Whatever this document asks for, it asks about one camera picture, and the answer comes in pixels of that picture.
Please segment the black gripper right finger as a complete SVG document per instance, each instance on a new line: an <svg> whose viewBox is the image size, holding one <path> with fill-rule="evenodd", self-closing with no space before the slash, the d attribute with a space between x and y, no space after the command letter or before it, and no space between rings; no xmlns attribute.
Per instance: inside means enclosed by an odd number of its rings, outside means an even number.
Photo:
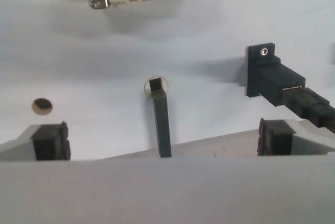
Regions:
<svg viewBox="0 0 335 224"><path fill-rule="evenodd" d="M259 124L258 156L327 155L334 139L309 132L296 120L265 120Z"/></svg>

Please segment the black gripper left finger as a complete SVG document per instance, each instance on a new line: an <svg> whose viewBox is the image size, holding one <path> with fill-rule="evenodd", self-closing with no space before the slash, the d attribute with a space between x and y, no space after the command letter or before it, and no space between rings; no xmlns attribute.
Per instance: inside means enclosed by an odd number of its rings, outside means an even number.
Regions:
<svg viewBox="0 0 335 224"><path fill-rule="evenodd" d="M68 124L29 126L19 137L1 144L1 161L62 161L71 159Z"/></svg>

